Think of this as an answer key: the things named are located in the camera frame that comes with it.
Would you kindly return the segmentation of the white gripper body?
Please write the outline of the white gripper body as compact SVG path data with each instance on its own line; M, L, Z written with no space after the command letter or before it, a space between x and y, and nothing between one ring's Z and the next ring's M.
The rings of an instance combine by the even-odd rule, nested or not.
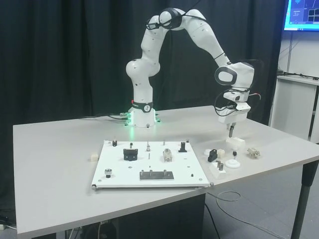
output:
M237 123L247 118L248 111L224 109L218 112L218 121L224 124Z

